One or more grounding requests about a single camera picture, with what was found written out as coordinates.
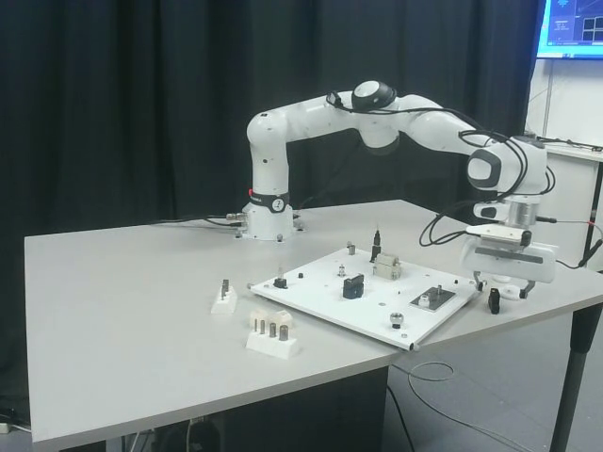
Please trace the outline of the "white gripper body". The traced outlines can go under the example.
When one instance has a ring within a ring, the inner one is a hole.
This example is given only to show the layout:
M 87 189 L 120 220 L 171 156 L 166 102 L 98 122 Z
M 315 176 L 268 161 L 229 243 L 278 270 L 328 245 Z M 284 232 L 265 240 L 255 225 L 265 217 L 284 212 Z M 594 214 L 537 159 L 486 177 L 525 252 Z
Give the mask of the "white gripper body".
M 532 243 L 526 247 L 468 238 L 461 251 L 462 266 L 472 272 L 551 283 L 556 274 L 557 247 Z

